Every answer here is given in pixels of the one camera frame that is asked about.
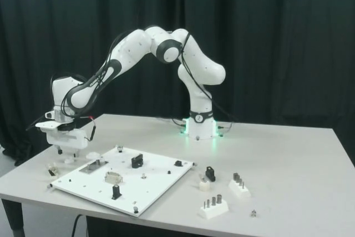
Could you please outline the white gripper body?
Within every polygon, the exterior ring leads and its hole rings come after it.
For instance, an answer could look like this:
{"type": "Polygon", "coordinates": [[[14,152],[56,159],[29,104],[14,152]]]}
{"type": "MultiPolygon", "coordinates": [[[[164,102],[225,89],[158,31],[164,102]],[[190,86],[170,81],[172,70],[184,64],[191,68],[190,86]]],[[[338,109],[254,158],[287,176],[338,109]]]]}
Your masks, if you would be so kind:
{"type": "Polygon", "coordinates": [[[84,130],[73,129],[60,131],[58,129],[46,130],[47,142],[59,147],[85,149],[88,146],[87,135],[84,130]]]}

